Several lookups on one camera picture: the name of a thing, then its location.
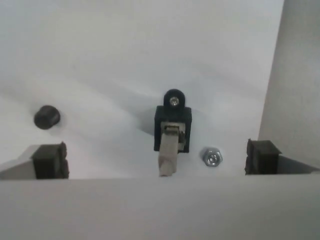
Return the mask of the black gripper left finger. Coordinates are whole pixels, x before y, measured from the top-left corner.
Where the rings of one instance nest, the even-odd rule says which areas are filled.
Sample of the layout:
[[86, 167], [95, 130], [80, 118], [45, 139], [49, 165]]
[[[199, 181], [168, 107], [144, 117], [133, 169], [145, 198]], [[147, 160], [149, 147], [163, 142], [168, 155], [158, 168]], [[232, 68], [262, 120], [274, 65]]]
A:
[[0, 164], [2, 180], [55, 180], [70, 177], [65, 142], [30, 145], [18, 158]]

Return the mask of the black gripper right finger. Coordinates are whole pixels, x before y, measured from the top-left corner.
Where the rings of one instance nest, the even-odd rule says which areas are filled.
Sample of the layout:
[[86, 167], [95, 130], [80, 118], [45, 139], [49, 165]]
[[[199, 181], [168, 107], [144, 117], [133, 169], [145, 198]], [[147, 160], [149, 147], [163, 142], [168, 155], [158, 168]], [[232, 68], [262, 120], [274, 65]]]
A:
[[246, 175], [319, 174], [318, 163], [304, 163], [283, 155], [270, 140], [247, 140], [244, 172]]

